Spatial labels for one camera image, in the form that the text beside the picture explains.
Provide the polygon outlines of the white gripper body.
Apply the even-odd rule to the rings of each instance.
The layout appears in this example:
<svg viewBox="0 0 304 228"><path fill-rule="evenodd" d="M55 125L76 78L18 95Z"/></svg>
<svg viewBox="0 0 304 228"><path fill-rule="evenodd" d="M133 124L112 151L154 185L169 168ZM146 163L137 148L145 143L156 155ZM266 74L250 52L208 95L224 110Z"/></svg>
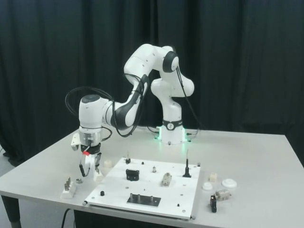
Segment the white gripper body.
<svg viewBox="0 0 304 228"><path fill-rule="evenodd" d="M83 154L83 177L93 178L95 176L95 166L100 166L101 155L101 153Z"/></svg>

